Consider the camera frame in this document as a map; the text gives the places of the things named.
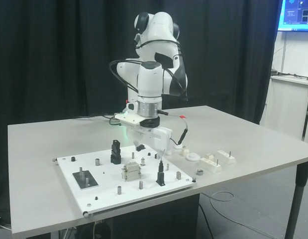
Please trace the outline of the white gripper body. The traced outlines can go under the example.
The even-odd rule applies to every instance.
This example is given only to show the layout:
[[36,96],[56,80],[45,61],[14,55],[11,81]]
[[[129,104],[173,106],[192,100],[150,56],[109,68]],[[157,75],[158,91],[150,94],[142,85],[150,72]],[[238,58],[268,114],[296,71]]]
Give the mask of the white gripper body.
[[165,127],[146,128],[141,126],[128,127],[127,136],[135,146],[145,144],[162,156],[169,150],[172,130]]

